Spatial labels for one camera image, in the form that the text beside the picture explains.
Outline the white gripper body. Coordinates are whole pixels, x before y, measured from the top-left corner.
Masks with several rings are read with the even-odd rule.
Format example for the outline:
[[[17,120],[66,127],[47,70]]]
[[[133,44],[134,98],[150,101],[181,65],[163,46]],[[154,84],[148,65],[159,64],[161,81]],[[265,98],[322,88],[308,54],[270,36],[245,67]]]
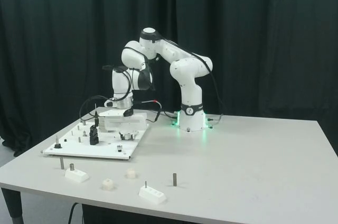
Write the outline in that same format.
[[[137,131],[147,129],[147,115],[136,113],[128,117],[106,116],[104,119],[105,129],[109,131]]]

